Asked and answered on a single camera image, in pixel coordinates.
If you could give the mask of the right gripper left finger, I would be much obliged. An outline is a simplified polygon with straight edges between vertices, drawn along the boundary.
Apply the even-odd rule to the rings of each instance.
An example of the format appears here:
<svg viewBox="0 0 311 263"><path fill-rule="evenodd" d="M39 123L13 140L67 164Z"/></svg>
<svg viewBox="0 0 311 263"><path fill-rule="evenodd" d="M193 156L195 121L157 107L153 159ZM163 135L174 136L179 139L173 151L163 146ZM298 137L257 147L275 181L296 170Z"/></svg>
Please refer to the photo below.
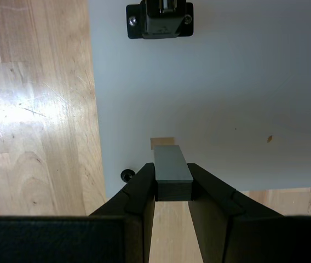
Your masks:
<svg viewBox="0 0 311 263"><path fill-rule="evenodd" d="M149 262L155 210L155 168L145 164L108 202L97 219L97 262Z"/></svg>

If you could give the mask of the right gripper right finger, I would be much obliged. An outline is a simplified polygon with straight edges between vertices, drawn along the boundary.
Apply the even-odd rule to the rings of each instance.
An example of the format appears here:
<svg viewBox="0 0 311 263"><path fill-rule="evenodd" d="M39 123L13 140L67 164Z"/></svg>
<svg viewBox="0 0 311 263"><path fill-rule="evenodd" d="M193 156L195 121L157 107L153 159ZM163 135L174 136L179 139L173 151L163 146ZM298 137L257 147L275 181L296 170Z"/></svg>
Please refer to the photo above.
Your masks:
<svg viewBox="0 0 311 263"><path fill-rule="evenodd" d="M274 224L282 216L190 163L188 206L204 262L272 262L280 245Z"/></svg>

